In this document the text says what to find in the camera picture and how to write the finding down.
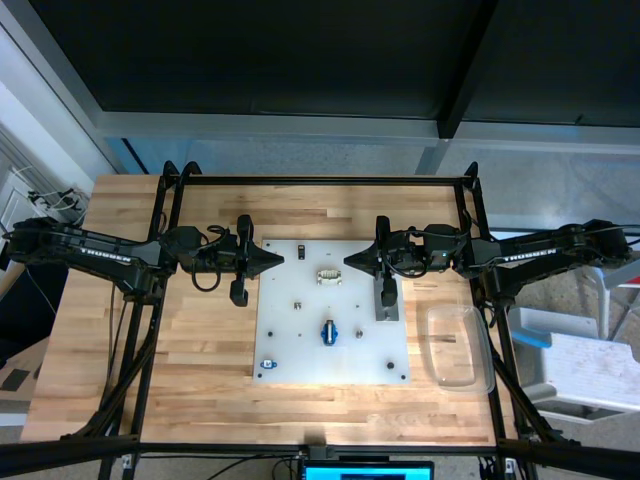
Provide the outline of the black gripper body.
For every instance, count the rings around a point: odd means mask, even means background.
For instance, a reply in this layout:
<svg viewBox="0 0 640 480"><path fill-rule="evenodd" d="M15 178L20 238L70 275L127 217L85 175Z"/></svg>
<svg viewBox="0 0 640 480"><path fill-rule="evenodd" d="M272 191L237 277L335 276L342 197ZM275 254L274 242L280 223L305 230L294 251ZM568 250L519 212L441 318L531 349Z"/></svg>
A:
<svg viewBox="0 0 640 480"><path fill-rule="evenodd" d="M217 247L217 267L221 274L234 274L230 284L230 299L237 307L246 307L248 292L245 280L248 276L250 246L253 242L254 225L249 215L237 219L236 233L227 232Z"/></svg>
<svg viewBox="0 0 640 480"><path fill-rule="evenodd" d="M390 220L386 216L376 218L376 260L378 271L376 282L381 287L379 294L383 306L397 303L398 287L394 276L406 279L419 277L419 258L416 245L410 241L409 234L403 231L391 231Z"/></svg>

